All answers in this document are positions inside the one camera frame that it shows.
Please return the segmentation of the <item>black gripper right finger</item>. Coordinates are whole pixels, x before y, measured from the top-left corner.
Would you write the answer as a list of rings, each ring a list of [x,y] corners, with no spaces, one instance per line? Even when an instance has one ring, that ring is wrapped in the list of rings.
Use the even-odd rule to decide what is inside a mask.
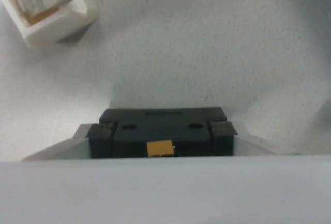
[[[299,156],[300,152],[288,145],[275,144],[251,134],[241,122],[210,121],[215,156]]]

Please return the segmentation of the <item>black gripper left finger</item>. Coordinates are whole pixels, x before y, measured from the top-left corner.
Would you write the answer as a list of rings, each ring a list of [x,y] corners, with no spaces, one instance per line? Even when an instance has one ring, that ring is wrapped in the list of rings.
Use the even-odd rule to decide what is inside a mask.
[[[24,160],[109,158],[113,130],[112,123],[82,124],[71,138],[33,153]]]

